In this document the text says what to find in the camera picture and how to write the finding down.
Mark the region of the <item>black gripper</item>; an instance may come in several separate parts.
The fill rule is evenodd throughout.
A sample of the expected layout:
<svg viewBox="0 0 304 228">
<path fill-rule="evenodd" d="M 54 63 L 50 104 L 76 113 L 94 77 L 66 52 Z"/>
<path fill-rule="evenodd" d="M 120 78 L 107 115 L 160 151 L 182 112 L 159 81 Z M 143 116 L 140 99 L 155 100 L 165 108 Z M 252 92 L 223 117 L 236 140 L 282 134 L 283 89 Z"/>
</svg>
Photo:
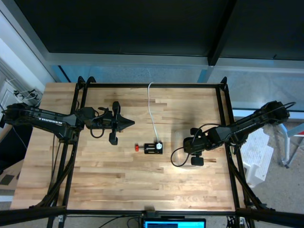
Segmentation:
<svg viewBox="0 0 304 228">
<path fill-rule="evenodd" d="M 111 130 L 109 134 L 109 142 L 111 145 L 117 145 L 118 144 L 118 138 L 116 137 L 117 131 L 121 132 L 124 129 L 134 125 L 135 121 L 132 121 L 120 115 L 121 106 L 118 101 L 113 102 L 112 110 L 113 110 L 113 114 L 110 113 L 108 115 L 107 121 L 105 122 L 104 125 L 104 129 Z"/>
<path fill-rule="evenodd" d="M 191 128 L 190 134 L 193 136 L 190 141 L 191 165 L 203 166 L 204 159 L 202 152 L 211 146 L 211 142 L 207 138 L 206 133 L 199 128 Z"/>
</svg>

